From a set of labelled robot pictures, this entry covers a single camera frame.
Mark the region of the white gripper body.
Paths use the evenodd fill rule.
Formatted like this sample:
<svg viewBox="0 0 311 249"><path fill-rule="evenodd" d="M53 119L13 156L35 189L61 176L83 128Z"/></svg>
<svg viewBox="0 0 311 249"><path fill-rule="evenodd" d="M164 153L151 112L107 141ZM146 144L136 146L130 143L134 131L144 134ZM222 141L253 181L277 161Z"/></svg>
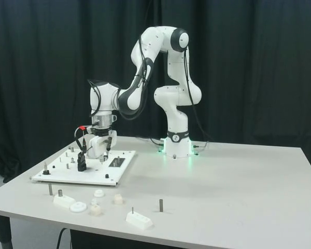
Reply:
<svg viewBox="0 0 311 249"><path fill-rule="evenodd" d="M108 135L95 136L89 141L87 155L89 159L99 159L110 151L117 142L117 132L110 130Z"/></svg>

